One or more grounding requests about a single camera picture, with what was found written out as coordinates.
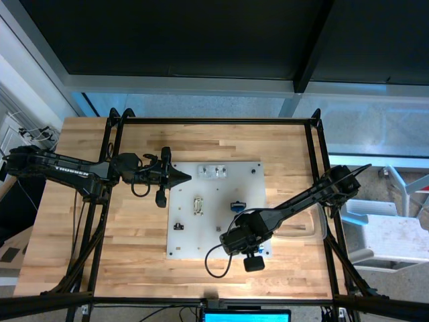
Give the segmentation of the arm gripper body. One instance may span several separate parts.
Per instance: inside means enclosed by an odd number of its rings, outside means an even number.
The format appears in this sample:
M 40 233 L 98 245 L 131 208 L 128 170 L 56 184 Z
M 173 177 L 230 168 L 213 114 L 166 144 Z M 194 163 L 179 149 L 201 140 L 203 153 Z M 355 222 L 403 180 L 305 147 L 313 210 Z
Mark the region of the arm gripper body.
M 169 169 L 171 166 L 171 149 L 170 147 L 163 147 L 161 156 L 158 158 L 153 154 L 144 154 L 143 158 L 148 159 L 149 163 L 143 165 L 142 161 L 137 163 L 138 167 L 133 177 L 133 185 L 144 184 L 147 190 L 143 194 L 137 193 L 133 190 L 136 197 L 143 198 L 149 195 L 153 185 L 159 186 L 156 192 L 156 205 L 159 208 L 166 208 L 167 198 L 166 189 L 168 187 Z
M 246 229 L 232 229 L 219 237 L 220 243 L 229 256 L 244 254 L 243 265 L 246 272 L 257 272 L 265 268 L 259 246 L 263 239 Z

